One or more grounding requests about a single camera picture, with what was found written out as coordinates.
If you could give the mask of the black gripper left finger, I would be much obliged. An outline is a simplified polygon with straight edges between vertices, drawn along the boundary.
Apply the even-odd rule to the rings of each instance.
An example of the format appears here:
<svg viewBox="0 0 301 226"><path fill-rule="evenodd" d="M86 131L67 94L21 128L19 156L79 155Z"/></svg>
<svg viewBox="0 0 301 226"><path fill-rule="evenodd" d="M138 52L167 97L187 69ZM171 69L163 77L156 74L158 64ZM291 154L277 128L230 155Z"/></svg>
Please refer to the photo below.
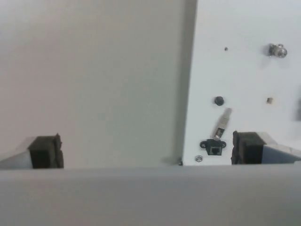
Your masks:
<svg viewBox="0 0 301 226"><path fill-rule="evenodd" d="M1 169L63 169L59 134L27 137L14 150L0 154Z"/></svg>

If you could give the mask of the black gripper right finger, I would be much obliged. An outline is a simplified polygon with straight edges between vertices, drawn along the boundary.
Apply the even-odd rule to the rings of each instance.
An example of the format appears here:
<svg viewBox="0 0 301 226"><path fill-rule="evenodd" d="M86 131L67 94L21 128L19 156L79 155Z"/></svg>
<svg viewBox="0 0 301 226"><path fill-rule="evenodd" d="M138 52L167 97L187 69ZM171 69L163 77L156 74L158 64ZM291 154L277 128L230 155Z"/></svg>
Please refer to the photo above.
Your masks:
<svg viewBox="0 0 301 226"><path fill-rule="evenodd" d="M301 151L278 144L266 132L233 132L231 164L290 164L301 161Z"/></svg>

